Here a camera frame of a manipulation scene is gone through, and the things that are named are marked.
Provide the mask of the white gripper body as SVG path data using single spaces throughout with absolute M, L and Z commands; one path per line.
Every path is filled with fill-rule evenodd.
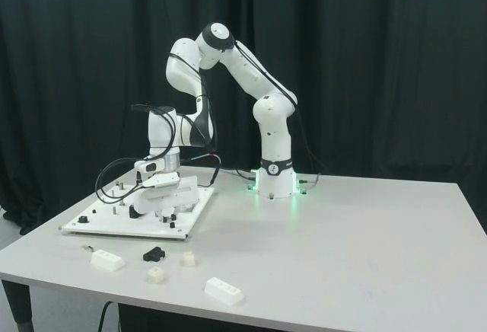
M 196 176 L 153 175 L 142 183 L 142 187 L 133 199 L 137 213 L 160 212 L 199 201 Z

